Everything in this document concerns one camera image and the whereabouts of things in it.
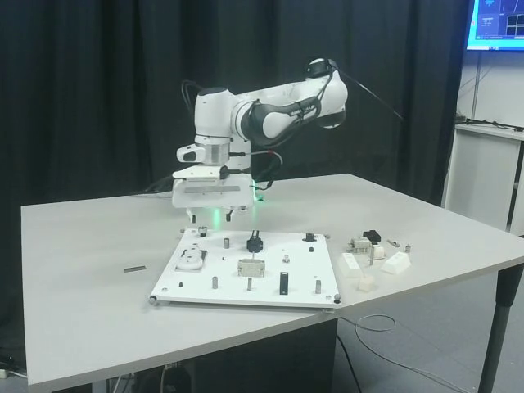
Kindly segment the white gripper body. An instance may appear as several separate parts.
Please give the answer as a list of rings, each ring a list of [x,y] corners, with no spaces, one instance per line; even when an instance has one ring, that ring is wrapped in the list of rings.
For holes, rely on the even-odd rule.
[[[252,206],[251,178],[226,178],[219,181],[190,182],[175,180],[172,189],[175,208],[237,209]]]

